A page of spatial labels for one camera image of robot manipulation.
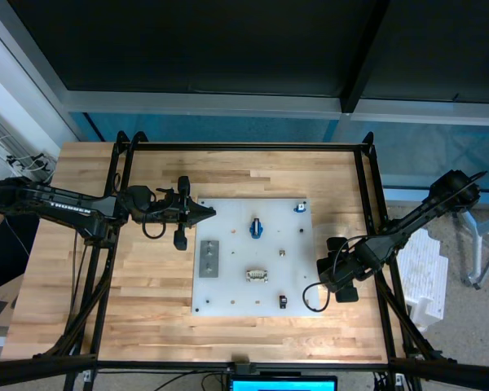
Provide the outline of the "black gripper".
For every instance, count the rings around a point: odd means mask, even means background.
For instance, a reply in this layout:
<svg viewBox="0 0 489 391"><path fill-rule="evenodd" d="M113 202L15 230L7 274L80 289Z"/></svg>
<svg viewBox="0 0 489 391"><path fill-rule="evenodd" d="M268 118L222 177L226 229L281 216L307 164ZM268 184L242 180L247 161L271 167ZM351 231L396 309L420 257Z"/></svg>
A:
<svg viewBox="0 0 489 391"><path fill-rule="evenodd" d="M337 303L353 303L359 300L353 284L353 263L349 259L350 246L347 238L328 238L328 255L332 261L329 279Z"/></svg>
<svg viewBox="0 0 489 391"><path fill-rule="evenodd" d="M178 178L178 192L174 193L172 189L167 191L165 195L165 208L161 212L161 221L166 223L175 223L177 229L174 232L174 246L176 249L187 248L187 238L185 228L193 227L199 222L202 222L211 217L215 217L215 209L210 206L198 204L190 195L190 182L187 176Z"/></svg>

